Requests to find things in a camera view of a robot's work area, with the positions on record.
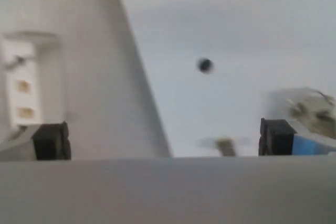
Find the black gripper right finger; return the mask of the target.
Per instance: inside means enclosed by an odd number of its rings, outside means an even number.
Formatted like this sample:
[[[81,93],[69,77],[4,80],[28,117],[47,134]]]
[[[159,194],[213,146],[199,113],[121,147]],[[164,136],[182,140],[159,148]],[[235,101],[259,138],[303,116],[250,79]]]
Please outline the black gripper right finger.
[[[295,120],[262,118],[258,155],[335,155],[335,139],[310,132]]]

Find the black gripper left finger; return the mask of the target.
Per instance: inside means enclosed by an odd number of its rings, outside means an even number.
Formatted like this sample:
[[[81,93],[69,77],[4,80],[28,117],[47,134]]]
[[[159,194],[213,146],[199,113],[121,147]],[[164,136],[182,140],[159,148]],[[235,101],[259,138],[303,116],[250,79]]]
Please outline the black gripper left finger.
[[[2,161],[71,160],[67,122],[20,126],[1,141]]]

